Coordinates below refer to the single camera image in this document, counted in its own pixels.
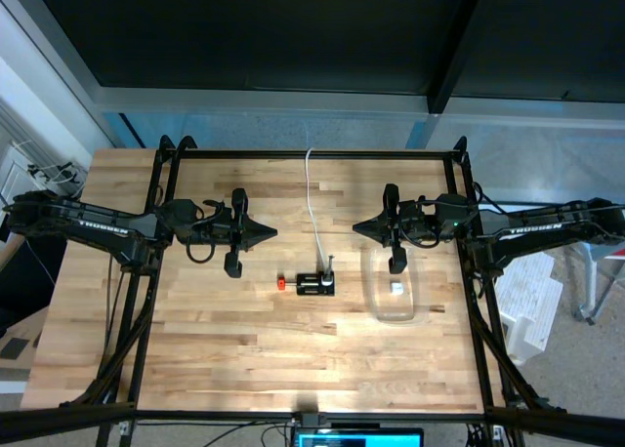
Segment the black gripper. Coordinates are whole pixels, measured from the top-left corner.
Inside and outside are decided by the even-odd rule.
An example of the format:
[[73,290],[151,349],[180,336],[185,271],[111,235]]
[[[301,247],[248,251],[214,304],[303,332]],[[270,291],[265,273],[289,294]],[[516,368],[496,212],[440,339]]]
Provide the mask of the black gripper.
[[400,201],[394,183],[385,185],[383,212],[354,224],[353,232],[391,248],[390,274],[402,274],[407,267],[407,252],[402,242],[420,249],[435,247],[435,232],[427,225],[421,206],[415,200]]
[[[243,249],[244,220],[248,212],[248,196],[243,188],[236,188],[231,195],[231,207],[227,208],[224,202],[207,201],[214,208],[210,218],[210,237],[216,245],[228,245],[229,251],[225,255],[224,270],[230,278],[240,278],[242,263],[239,252]],[[276,237],[277,230],[273,227],[257,223],[247,218],[246,229],[251,233],[247,239],[247,246],[254,247],[261,242]]]

